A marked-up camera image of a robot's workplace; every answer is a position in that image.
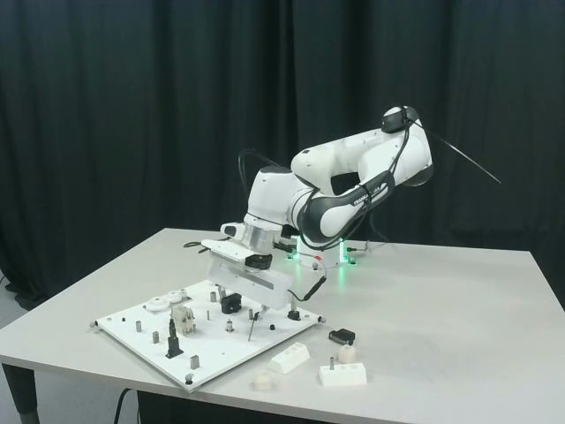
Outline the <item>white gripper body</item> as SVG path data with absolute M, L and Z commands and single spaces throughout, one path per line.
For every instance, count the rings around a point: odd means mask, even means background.
M 274 310 L 280 310 L 290 303 L 293 279 L 273 269 L 250 271 L 215 258 L 207 279 Z

